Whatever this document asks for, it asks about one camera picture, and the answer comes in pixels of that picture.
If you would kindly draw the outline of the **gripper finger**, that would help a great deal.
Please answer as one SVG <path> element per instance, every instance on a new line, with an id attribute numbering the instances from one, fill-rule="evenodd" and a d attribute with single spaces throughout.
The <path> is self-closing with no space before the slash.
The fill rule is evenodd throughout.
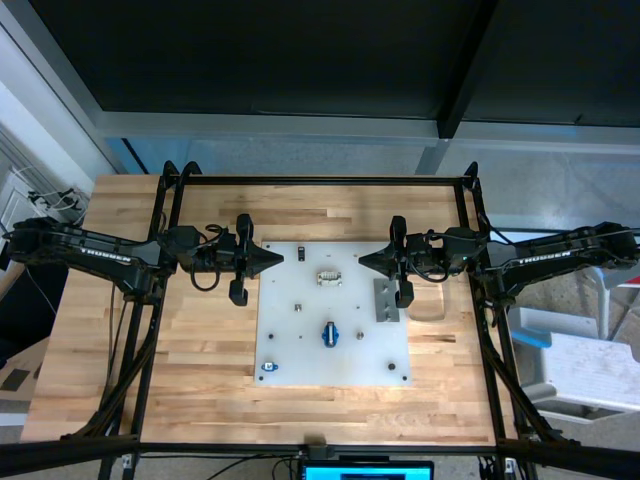
<path id="1" fill-rule="evenodd" d="M 248 264 L 248 276 L 251 279 L 254 279 L 256 276 L 261 274 L 263 271 L 272 268 L 276 265 L 281 264 L 284 261 L 283 258 L 276 259 L 258 259 L 256 261 L 252 261 Z"/>
<path id="2" fill-rule="evenodd" d="M 358 263 L 368 269 L 371 269 L 386 278 L 394 277 L 394 262 L 385 259 L 359 259 Z"/>
<path id="3" fill-rule="evenodd" d="M 388 242 L 384 247 L 367 252 L 359 257 L 360 260 L 389 260 L 394 258 L 394 246 Z"/>
<path id="4" fill-rule="evenodd" d="M 253 241 L 248 244 L 248 256 L 253 260 L 283 260 L 281 254 L 274 253 L 270 249 L 264 249 L 256 245 Z"/>

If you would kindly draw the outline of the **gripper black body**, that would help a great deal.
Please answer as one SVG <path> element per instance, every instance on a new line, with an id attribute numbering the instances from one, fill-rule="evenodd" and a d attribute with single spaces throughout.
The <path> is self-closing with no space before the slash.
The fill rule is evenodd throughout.
<path id="1" fill-rule="evenodd" d="M 406 246 L 407 225 L 402 216 L 394 216 L 390 225 L 390 239 L 393 247 L 393 268 L 391 279 L 397 282 L 395 302 L 397 308 L 408 308 L 414 299 L 413 284 L 408 280 L 408 254 Z"/>
<path id="2" fill-rule="evenodd" d="M 246 306 L 248 291 L 244 287 L 246 277 L 254 275 L 252 247 L 254 224 L 248 214 L 240 214 L 236 221 L 237 242 L 233 252 L 235 278 L 229 285 L 229 298 L 236 306 Z"/>

